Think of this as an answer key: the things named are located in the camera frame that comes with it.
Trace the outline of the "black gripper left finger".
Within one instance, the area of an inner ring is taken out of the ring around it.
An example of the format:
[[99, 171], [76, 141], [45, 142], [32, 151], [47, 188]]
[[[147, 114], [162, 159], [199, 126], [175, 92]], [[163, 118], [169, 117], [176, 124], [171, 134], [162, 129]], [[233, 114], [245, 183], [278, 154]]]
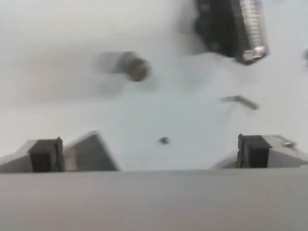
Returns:
[[63, 172], [63, 140], [26, 141], [17, 151], [0, 158], [1, 173]]

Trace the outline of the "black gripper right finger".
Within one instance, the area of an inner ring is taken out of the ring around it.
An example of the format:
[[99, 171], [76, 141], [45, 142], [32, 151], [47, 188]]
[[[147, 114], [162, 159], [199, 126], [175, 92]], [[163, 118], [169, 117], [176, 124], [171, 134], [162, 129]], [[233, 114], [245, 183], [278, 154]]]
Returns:
[[237, 168], [306, 167], [308, 154], [281, 135], [238, 136]]

